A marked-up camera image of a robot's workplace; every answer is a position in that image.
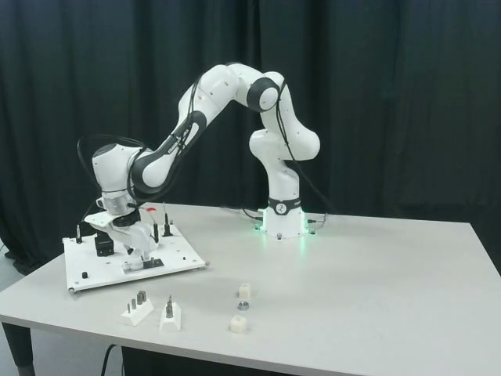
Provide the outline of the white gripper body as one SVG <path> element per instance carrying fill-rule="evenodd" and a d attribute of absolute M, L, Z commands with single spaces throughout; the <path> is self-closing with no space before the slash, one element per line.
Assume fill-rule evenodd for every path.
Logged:
<path fill-rule="evenodd" d="M 113 240 L 145 254 L 156 251 L 158 248 L 158 242 L 154 237 L 154 227 L 146 222 L 137 222 L 125 227 L 109 224 L 106 232 Z"/>

